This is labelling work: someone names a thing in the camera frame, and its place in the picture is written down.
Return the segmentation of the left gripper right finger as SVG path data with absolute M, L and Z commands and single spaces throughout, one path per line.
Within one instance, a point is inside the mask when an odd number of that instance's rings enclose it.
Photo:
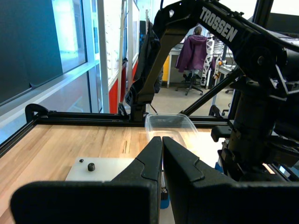
M 164 174 L 177 224 L 296 224 L 295 182 L 236 182 L 163 137 Z

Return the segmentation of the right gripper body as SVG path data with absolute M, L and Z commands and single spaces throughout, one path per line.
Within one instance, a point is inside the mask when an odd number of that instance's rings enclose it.
M 254 134 L 242 136 L 229 126 L 215 126 L 211 137 L 215 142 L 225 138 L 218 150 L 225 175 L 238 182 L 287 181 L 273 163 L 293 166 L 299 161 L 299 144 L 279 136 L 254 139 Z

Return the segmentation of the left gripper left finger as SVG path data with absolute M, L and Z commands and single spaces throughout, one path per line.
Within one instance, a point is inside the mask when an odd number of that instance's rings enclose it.
M 109 182 L 32 182 L 17 189 L 17 224 L 157 224 L 163 145 L 154 137 Z

